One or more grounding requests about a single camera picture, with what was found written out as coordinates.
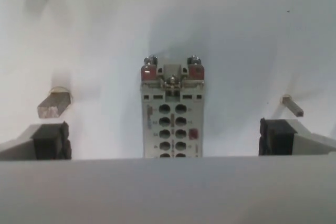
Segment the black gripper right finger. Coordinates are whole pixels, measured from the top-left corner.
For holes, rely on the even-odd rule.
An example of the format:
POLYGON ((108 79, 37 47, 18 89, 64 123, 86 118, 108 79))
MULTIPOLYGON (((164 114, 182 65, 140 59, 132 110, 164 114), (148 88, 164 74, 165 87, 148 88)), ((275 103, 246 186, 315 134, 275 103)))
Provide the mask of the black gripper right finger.
POLYGON ((298 120, 260 120, 259 156, 330 153, 335 153, 335 139, 310 132, 298 120))

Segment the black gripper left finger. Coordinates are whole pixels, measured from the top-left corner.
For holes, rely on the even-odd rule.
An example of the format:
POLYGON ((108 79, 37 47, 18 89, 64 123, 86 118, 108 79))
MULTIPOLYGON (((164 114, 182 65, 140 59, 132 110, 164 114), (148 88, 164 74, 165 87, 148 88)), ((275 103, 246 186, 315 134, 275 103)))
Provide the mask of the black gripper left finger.
POLYGON ((69 125, 32 124, 19 137, 1 144, 2 161, 71 160, 69 125))

